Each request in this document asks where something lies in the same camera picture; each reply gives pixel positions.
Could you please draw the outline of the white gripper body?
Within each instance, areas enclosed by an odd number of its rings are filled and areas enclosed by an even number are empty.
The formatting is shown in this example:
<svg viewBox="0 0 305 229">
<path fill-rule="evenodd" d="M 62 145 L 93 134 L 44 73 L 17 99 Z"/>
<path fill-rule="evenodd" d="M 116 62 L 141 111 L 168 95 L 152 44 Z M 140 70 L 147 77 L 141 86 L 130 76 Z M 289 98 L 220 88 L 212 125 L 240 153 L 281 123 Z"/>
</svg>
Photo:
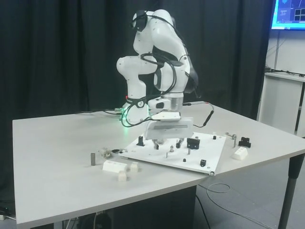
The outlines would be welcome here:
<svg viewBox="0 0 305 229">
<path fill-rule="evenodd" d="M 144 133 L 146 140 L 189 138 L 192 135 L 192 117 L 182 117 L 179 121 L 149 121 Z"/>
</svg>

